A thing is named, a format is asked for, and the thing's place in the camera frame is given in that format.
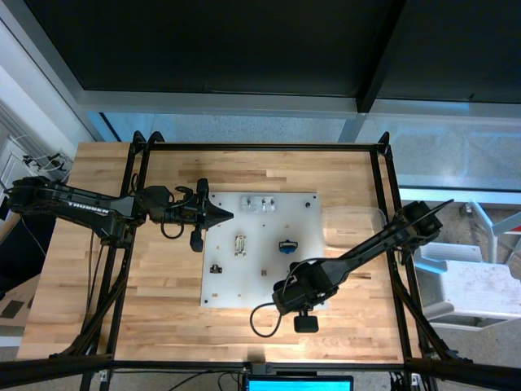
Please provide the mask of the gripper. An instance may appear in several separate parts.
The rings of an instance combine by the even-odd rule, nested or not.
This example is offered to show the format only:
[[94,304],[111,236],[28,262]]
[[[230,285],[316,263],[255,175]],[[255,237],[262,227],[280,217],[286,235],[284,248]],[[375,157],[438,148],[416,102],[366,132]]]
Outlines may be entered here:
[[234,214],[216,206],[208,199],[209,185],[206,178],[197,181],[196,191],[185,186],[175,187],[175,191],[183,194],[182,200],[174,202],[171,212],[173,224],[179,225],[180,231],[169,238],[179,239],[184,233],[185,225],[193,226],[194,230],[190,233],[190,248],[194,252],[202,252],[204,247],[202,232],[207,215],[210,215],[208,217],[208,229],[210,229],[233,219]]
[[273,302],[281,316],[297,313],[294,317],[296,333],[316,333],[319,330],[317,316],[310,315],[316,305],[326,299],[326,289],[311,279],[297,279],[295,282],[278,281],[274,285]]

